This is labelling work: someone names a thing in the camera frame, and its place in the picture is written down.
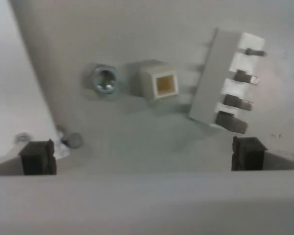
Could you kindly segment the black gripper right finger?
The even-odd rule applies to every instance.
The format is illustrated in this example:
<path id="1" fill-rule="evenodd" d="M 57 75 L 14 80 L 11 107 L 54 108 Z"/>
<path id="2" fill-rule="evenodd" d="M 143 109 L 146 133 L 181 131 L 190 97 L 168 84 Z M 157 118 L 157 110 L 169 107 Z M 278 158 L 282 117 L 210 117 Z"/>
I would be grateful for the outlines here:
<path id="1" fill-rule="evenodd" d="M 294 160 L 271 153 L 256 137 L 233 137 L 232 171 L 294 170 Z"/>

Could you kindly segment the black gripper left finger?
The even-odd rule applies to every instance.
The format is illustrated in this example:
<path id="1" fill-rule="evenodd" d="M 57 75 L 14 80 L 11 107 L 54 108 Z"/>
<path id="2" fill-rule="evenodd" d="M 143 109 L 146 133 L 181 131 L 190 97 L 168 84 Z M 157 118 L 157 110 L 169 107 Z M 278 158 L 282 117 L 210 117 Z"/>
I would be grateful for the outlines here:
<path id="1" fill-rule="evenodd" d="M 54 153 L 52 140 L 20 142 L 0 156 L 0 176 L 56 175 Z"/>

